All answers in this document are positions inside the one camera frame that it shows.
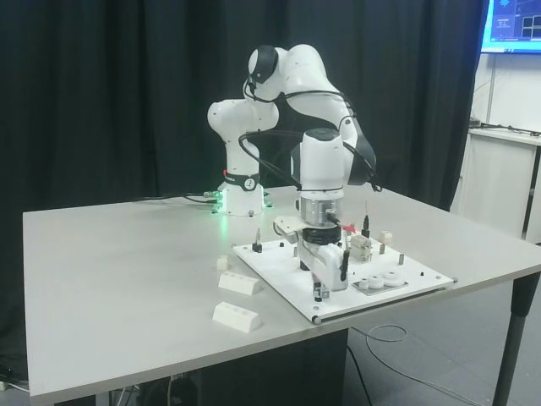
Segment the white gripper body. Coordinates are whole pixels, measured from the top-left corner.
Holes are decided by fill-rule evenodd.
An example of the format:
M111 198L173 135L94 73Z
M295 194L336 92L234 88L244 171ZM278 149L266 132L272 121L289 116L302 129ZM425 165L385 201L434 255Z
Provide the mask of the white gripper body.
M299 260L332 292L345 290L348 286L347 273L342 275L344 253L336 244L298 243Z

